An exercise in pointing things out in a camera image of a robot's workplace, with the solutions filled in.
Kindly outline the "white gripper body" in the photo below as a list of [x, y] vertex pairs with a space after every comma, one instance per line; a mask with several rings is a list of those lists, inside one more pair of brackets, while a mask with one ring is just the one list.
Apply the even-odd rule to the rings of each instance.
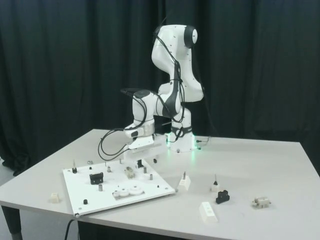
[[124, 160], [138, 161], [167, 151], [166, 136], [141, 136], [125, 147]]

